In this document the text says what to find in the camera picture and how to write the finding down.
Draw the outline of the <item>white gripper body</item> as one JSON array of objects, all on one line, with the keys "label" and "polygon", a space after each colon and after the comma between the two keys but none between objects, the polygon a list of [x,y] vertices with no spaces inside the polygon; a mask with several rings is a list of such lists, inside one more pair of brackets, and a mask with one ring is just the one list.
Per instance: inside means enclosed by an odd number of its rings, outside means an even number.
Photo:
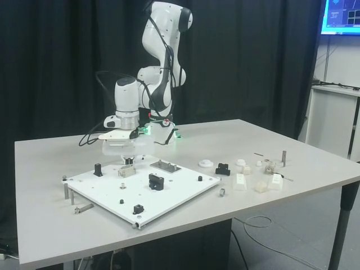
[{"label": "white gripper body", "polygon": [[150,155],[154,152],[155,144],[152,140],[104,140],[102,152],[109,156],[138,156]]}]

